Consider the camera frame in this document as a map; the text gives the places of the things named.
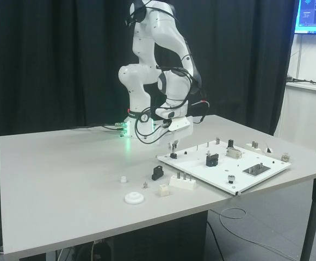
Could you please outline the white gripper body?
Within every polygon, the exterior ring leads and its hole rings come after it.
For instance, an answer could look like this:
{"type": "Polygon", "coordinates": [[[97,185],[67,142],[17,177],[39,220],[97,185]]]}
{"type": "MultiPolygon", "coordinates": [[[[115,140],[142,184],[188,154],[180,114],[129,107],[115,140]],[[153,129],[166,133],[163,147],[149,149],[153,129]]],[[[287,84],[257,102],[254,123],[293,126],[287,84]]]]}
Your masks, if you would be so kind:
{"type": "Polygon", "coordinates": [[[157,143],[159,145],[167,145],[178,143],[181,139],[189,136],[193,133],[193,123],[190,124],[182,129],[171,131],[169,130],[166,134],[164,134],[157,143]]]}

